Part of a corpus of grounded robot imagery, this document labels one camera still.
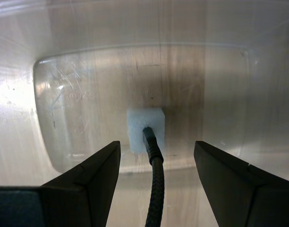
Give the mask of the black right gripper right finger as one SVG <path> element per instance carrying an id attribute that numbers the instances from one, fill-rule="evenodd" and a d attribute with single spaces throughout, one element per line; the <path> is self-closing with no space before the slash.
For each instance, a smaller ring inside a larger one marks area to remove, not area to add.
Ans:
<path id="1" fill-rule="evenodd" d="M 199 179 L 220 227 L 289 227 L 289 181 L 204 141 L 196 141 Z"/>

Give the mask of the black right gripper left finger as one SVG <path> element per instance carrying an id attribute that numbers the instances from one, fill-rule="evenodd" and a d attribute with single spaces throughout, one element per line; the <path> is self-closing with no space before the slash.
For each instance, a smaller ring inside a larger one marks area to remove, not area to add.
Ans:
<path id="1" fill-rule="evenodd" d="M 106 226 L 120 165 L 113 141 L 85 161 L 40 187 L 49 227 Z"/>

